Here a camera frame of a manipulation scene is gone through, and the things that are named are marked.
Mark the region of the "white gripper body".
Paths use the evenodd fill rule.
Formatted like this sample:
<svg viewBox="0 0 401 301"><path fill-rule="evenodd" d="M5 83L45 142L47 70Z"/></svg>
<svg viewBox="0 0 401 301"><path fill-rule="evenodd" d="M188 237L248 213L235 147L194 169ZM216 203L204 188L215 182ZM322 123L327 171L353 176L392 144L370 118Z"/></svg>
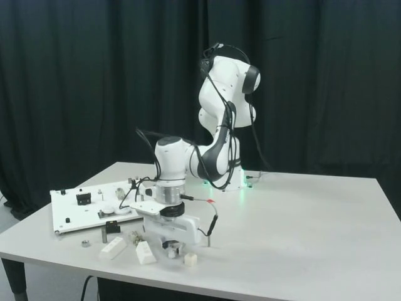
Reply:
<svg viewBox="0 0 401 301"><path fill-rule="evenodd" d="M183 214L173 220L144 217L143 224L147 233L175 240L188 245L196 245L201 241L200 219Z"/></svg>

